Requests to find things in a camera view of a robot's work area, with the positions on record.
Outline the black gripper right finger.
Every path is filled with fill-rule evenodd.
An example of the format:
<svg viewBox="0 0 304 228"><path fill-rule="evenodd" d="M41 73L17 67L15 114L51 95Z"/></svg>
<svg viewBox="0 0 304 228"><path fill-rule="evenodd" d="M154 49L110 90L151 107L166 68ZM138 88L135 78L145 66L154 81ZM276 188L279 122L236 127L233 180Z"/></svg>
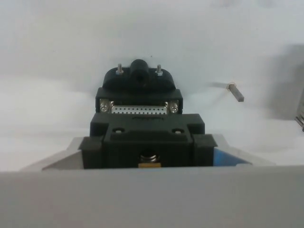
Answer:
<svg viewBox="0 0 304 228"><path fill-rule="evenodd" d="M231 146L221 134L193 136L193 165L197 167L276 166L276 163Z"/></svg>

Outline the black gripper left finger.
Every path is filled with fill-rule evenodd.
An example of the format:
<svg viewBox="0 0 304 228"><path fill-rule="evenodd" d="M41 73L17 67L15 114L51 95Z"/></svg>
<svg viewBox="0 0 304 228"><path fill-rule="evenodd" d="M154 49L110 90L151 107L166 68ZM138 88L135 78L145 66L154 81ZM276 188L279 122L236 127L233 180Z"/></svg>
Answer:
<svg viewBox="0 0 304 228"><path fill-rule="evenodd" d="M76 137L69 146L36 161L22 171L83 170L101 168L102 137Z"/></svg>

